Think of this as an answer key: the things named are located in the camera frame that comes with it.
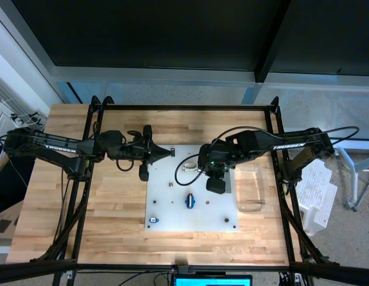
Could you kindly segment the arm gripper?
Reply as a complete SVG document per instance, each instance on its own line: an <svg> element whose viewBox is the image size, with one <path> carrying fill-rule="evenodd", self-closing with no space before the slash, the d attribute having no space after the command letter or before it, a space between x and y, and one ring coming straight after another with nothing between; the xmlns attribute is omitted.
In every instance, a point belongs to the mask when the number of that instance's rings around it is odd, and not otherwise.
<svg viewBox="0 0 369 286"><path fill-rule="evenodd" d="M230 151L226 143L217 142L213 146L204 144L199 150L198 167L208 177L206 190L216 194L226 192L225 173L234 170L235 165L230 159Z"/></svg>
<svg viewBox="0 0 369 286"><path fill-rule="evenodd" d="M134 161L141 161L142 164L139 166L139 179L141 181L148 181L149 156L151 155L151 164L154 164L161 159L169 157L170 150L162 148L153 142L151 125L145 125L142 133L136 130L130 130L127 134L133 137L133 140L126 144L127 146L125 149L126 160L132 163L129 170L134 166Z"/></svg>

